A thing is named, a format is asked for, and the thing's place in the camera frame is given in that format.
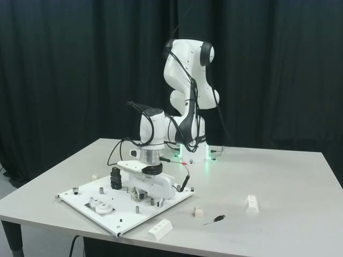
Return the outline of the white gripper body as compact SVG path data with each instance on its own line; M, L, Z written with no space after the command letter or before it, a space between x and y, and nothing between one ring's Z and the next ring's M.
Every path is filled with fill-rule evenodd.
M142 173L129 174L129 184L137 191L139 199L150 196L155 199L170 200L175 196L174 177L165 174L148 176Z

